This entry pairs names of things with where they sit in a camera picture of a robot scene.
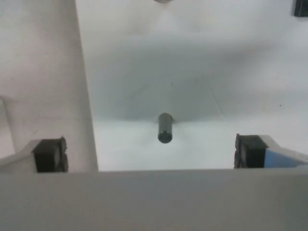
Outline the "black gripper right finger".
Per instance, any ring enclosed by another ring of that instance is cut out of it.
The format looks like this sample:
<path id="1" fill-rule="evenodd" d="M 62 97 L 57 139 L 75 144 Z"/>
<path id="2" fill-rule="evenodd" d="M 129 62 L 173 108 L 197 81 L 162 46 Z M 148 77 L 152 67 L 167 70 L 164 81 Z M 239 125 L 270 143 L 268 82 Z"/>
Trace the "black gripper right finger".
<path id="1" fill-rule="evenodd" d="M 236 135 L 234 168 L 306 166 L 308 156 L 280 146 L 269 135 Z"/>

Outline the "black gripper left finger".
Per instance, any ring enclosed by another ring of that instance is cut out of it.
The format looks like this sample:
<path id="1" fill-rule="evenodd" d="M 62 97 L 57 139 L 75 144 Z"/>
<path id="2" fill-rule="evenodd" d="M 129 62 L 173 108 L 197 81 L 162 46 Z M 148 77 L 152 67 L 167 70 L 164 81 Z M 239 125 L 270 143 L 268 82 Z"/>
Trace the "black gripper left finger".
<path id="1" fill-rule="evenodd" d="M 31 140 L 20 152 L 1 158 L 1 173 L 53 173 L 69 171 L 67 142 L 57 139 Z"/>

